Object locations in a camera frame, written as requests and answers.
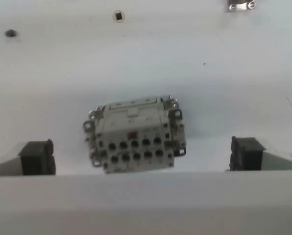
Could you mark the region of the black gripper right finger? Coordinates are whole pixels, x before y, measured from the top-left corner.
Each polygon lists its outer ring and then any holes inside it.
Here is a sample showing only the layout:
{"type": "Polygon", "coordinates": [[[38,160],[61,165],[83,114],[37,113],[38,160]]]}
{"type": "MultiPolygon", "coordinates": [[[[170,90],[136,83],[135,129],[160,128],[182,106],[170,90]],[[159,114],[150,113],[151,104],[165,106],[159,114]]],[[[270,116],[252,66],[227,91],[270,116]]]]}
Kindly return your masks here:
{"type": "Polygon", "coordinates": [[[282,170],[292,170],[292,153],[277,150],[263,138],[232,137],[230,171],[282,170]]]}

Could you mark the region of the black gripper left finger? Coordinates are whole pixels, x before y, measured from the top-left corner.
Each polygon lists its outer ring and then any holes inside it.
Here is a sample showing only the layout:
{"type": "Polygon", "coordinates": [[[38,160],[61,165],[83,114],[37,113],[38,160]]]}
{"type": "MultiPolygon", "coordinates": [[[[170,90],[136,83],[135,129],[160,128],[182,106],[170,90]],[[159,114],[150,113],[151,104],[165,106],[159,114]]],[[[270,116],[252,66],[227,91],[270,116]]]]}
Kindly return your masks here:
{"type": "Polygon", "coordinates": [[[0,157],[0,176],[55,175],[54,144],[45,141],[20,142],[0,157]]]}

